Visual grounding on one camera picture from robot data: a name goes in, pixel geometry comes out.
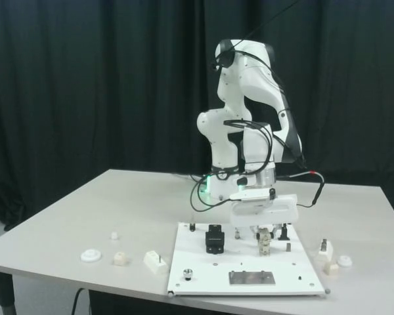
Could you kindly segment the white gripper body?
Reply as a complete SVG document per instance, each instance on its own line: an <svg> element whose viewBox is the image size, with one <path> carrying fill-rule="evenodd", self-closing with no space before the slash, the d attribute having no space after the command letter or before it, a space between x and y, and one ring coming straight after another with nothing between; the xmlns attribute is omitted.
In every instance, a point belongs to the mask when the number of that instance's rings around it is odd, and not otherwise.
<svg viewBox="0 0 394 315"><path fill-rule="evenodd" d="M274 200L234 201L230 223L235 227L288 224L298 220L297 196L279 195Z"/></svg>

